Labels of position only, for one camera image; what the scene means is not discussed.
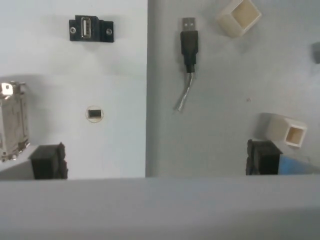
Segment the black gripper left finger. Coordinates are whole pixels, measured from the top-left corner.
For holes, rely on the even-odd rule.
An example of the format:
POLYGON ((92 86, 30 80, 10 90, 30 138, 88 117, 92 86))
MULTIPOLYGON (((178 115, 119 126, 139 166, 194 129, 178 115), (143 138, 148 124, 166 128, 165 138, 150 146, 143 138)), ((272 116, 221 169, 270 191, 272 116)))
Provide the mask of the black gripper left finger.
POLYGON ((66 180, 68 165, 63 143, 30 145, 15 159, 0 163, 2 180, 66 180))

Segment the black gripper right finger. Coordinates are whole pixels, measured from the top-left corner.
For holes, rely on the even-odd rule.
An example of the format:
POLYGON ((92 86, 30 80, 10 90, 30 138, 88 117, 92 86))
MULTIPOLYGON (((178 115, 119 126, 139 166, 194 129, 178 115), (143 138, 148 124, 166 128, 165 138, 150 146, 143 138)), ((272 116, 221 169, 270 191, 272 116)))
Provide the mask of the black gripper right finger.
POLYGON ((245 174, 318 175, 320 168, 298 150, 271 140, 247 141, 245 174))

